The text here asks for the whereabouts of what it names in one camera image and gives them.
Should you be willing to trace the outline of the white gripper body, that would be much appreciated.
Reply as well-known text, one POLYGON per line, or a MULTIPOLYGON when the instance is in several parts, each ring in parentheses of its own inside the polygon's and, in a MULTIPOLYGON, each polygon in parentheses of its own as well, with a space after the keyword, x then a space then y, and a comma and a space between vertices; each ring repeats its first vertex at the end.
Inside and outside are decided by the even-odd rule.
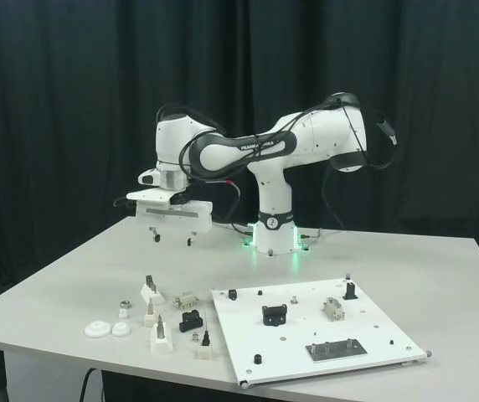
POLYGON ((138 201, 136 219, 157 230, 160 228, 182 229, 187 232, 205 233, 212 228, 213 204, 208 201, 191 200, 185 204, 162 205, 138 201))

